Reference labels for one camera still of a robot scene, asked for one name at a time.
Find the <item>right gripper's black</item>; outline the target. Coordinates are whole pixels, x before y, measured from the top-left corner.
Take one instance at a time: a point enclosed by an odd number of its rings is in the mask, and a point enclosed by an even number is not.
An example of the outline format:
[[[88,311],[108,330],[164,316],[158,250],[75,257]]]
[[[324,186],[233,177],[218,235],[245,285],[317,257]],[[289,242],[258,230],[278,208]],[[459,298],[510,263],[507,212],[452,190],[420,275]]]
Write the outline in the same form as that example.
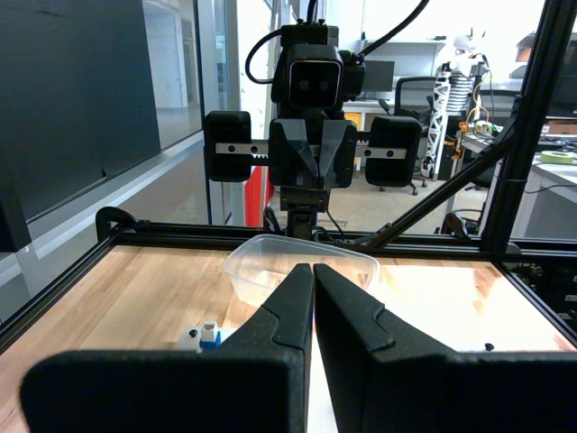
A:
[[[377,117],[368,132],[348,120],[275,119],[267,140],[252,139],[249,113],[213,111],[205,118],[206,170],[209,179],[243,182],[252,168],[267,166],[275,186],[346,189],[354,161],[365,160],[371,185],[407,185],[417,159],[421,125],[406,116]]]

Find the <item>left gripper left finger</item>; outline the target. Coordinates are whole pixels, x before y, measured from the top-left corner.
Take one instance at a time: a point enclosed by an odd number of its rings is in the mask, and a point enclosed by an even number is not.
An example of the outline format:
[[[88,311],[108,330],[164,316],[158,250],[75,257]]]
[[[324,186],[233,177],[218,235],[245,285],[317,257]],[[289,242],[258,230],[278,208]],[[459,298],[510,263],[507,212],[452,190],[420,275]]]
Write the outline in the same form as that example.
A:
[[[219,347],[68,351],[31,368],[32,432],[303,432],[314,276],[295,266]]]

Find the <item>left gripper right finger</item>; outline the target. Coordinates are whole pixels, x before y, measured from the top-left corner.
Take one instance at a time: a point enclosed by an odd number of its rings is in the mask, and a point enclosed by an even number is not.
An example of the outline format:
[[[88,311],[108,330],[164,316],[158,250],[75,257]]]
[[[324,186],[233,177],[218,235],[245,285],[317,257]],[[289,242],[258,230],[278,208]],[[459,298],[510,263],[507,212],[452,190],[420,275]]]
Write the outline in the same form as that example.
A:
[[[576,356],[459,353],[328,265],[316,336],[342,432],[573,432]]]

